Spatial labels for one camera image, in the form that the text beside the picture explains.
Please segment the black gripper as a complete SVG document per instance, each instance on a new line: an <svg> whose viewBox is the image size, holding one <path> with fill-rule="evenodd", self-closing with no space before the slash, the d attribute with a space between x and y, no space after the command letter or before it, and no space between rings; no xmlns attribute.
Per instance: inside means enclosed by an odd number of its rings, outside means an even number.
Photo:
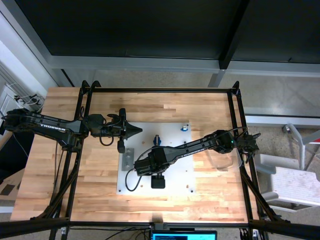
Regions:
<svg viewBox="0 0 320 240"><path fill-rule="evenodd" d="M165 165L161 165L149 158L136 160L133 166L139 177L160 174L167 169Z"/></svg>
<svg viewBox="0 0 320 240"><path fill-rule="evenodd" d="M143 131L142 128L130 124L126 120L126 109L121 108L118 115L108 114L111 118L111 122L108 123L108 133L111 137L117 137L117 150L119 153L125 152L125 137L128 139L134 135L137 135Z"/></svg>

